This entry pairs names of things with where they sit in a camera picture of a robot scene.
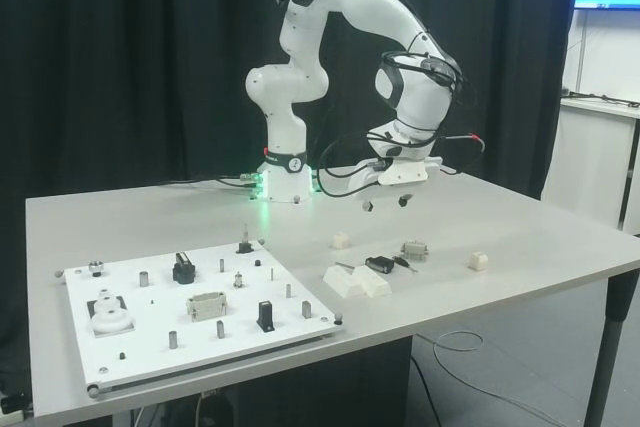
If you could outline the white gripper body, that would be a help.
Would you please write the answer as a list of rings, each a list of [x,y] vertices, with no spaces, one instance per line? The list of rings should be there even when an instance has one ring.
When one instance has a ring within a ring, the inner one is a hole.
[[[363,170],[350,179],[348,191],[356,192],[357,197],[400,197],[403,194],[416,194],[432,183],[440,173],[443,159],[426,157],[423,160],[366,159],[357,167]]]

